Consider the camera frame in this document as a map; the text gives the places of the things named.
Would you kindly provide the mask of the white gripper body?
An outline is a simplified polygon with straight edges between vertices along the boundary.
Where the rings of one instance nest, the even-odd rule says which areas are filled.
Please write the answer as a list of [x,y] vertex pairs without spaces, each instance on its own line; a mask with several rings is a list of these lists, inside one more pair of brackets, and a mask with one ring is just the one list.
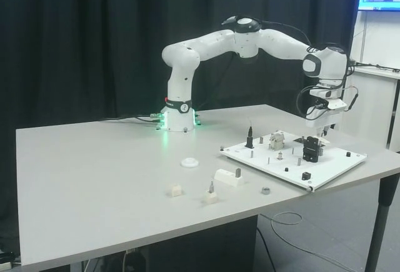
[[310,109],[306,115],[306,126],[310,128],[323,128],[337,121],[338,114],[328,109]]

